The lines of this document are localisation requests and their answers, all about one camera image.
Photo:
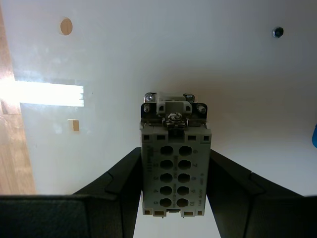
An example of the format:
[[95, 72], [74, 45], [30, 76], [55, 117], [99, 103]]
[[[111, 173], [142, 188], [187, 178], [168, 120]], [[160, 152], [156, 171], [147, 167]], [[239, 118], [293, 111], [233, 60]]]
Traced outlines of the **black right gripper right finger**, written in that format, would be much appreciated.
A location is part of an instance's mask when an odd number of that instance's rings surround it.
[[315, 238], [317, 198], [277, 185], [211, 150], [207, 197], [222, 238]]

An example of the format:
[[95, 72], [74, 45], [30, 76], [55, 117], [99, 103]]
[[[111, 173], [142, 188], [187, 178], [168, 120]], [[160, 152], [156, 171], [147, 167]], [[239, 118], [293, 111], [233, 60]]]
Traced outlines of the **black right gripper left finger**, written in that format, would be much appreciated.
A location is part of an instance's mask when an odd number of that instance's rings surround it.
[[142, 189], [141, 149], [72, 195], [2, 195], [2, 238], [131, 238]]

